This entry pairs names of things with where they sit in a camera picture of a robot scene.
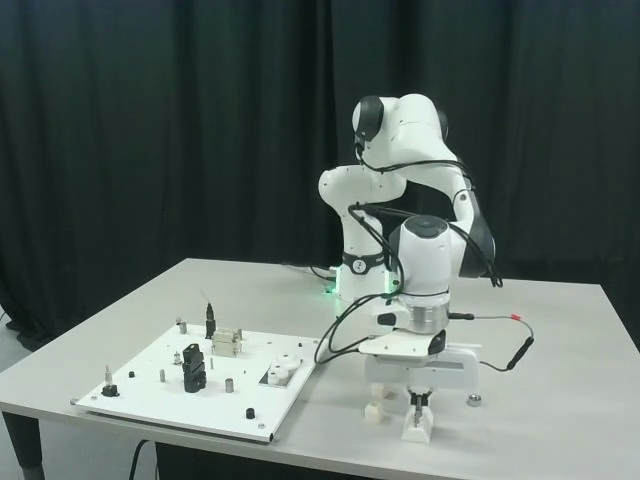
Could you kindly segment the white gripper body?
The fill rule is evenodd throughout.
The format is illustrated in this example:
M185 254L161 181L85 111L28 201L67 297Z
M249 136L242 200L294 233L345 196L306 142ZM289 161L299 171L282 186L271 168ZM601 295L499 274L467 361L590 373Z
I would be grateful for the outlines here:
M420 359L369 356L364 374L370 383L400 386L417 391L477 388L480 344L449 344L442 352Z

